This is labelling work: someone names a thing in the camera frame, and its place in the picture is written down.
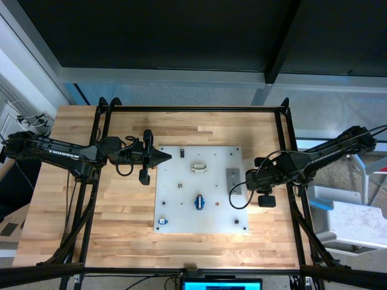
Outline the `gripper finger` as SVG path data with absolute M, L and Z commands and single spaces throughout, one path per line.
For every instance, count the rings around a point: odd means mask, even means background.
M 171 156 L 156 156 L 151 159 L 151 168 L 157 167 L 159 164 L 171 160 Z
M 158 150 L 154 146 L 151 147 L 151 156 L 152 157 L 171 157 L 172 155 L 164 152 L 163 150 Z

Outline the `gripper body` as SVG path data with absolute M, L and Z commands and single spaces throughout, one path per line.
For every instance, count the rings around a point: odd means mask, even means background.
M 148 170 L 151 167 L 151 148 L 153 146 L 154 136 L 150 129 L 143 132 L 143 141 L 138 146 L 138 150 L 134 153 L 134 164 L 141 165 L 142 169 L 139 171 L 139 181 L 142 185 L 150 184 L 150 176 Z
M 272 187 L 277 178 L 276 167 L 272 161 L 262 157 L 254 159 L 256 169 L 246 171 L 246 186 L 251 192 L 257 192 L 258 205 L 265 208 L 276 207 L 276 199 L 272 196 Z

